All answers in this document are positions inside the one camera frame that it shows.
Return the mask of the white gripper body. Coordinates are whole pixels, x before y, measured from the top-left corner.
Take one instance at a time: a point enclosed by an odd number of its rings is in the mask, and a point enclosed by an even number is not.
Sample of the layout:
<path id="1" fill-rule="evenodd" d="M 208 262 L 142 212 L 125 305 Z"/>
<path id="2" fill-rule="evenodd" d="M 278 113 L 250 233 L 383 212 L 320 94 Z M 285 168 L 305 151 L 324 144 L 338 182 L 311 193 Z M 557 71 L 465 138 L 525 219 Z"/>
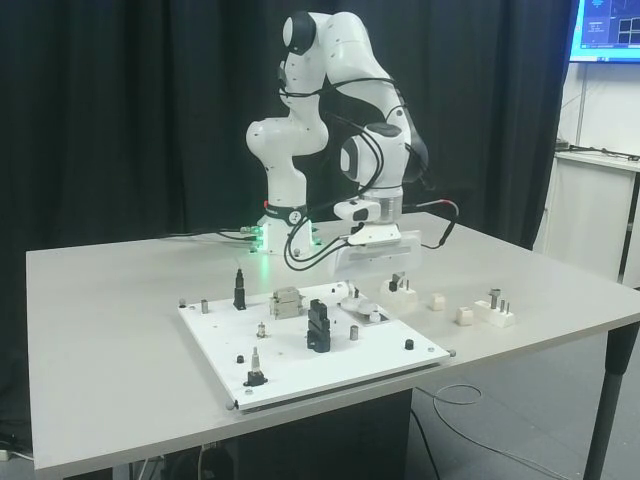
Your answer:
<path id="1" fill-rule="evenodd" d="M 421 266 L 421 232 L 401 232 L 399 240 L 339 250 L 333 260 L 334 278 L 365 278 L 406 273 Z"/>

